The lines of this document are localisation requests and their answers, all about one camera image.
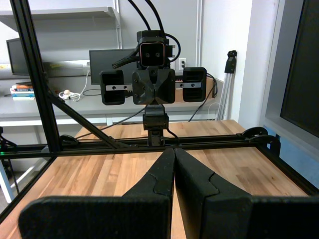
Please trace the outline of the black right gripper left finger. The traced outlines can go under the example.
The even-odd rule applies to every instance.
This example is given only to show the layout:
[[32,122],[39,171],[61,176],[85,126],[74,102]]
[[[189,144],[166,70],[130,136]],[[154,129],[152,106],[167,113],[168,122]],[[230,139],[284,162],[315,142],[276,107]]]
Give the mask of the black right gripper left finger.
[[50,196],[20,213],[24,239],[168,239],[175,152],[165,150],[121,197]]

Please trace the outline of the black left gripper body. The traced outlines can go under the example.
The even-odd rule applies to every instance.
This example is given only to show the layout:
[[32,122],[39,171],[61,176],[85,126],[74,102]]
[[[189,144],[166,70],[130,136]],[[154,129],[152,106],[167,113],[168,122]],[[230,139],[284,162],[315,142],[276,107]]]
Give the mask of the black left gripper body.
[[[159,69],[158,67],[148,67],[146,69],[154,87]],[[182,89],[182,97],[185,102],[202,102],[206,98],[206,76],[207,71],[203,67],[186,67],[183,70],[182,81],[175,81],[175,90]],[[129,84],[125,84],[122,70],[101,72],[100,78],[101,96],[104,104],[123,104],[125,102],[125,92],[131,91],[133,93],[133,79]]]

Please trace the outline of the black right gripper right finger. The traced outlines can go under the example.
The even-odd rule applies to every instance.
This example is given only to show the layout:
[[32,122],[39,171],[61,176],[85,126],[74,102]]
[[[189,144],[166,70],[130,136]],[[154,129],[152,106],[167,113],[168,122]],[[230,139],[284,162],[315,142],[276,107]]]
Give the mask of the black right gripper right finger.
[[316,239],[318,197],[253,196],[183,149],[175,185],[189,239]]

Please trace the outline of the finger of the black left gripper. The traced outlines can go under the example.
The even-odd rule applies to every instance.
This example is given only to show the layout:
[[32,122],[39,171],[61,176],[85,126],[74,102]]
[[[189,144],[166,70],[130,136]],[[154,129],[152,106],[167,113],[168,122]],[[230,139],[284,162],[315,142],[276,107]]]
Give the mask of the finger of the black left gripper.
[[159,69],[155,83],[155,101],[158,104],[172,104],[175,101],[175,71]]
[[151,104],[154,100],[154,86],[148,70],[135,70],[132,79],[134,104]]

